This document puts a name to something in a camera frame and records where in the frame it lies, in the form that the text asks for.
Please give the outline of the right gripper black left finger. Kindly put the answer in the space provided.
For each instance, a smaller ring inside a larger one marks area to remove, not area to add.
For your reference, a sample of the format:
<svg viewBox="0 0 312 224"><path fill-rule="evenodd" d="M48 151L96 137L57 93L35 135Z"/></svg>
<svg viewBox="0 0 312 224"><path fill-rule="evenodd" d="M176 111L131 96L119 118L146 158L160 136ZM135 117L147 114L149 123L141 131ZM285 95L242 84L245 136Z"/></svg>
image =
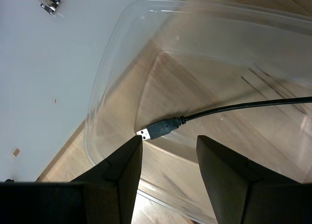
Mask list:
<svg viewBox="0 0 312 224"><path fill-rule="evenodd" d="M67 183L0 185L3 224L129 224L142 167L142 137Z"/></svg>

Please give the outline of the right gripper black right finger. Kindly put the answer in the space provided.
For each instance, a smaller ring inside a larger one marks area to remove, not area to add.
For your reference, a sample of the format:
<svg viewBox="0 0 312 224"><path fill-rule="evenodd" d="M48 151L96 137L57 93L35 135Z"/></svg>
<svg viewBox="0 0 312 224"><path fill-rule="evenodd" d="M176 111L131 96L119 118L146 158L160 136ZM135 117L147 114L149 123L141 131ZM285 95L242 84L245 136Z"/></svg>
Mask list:
<svg viewBox="0 0 312 224"><path fill-rule="evenodd" d="M219 224L310 224L312 185L199 135L200 173Z"/></svg>

